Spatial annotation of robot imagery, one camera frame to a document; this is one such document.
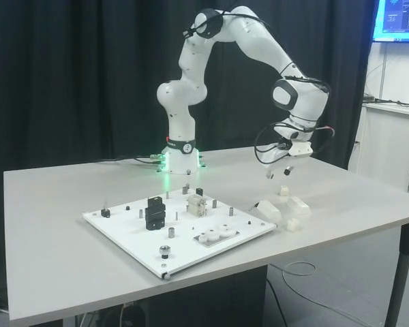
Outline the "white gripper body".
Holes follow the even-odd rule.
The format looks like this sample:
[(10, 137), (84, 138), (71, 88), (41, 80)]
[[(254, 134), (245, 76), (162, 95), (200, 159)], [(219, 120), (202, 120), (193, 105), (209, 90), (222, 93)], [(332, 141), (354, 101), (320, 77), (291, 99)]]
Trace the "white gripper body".
[(283, 143), (267, 144), (260, 147), (260, 161), (267, 172), (283, 169), (292, 161), (288, 155), (290, 145)]

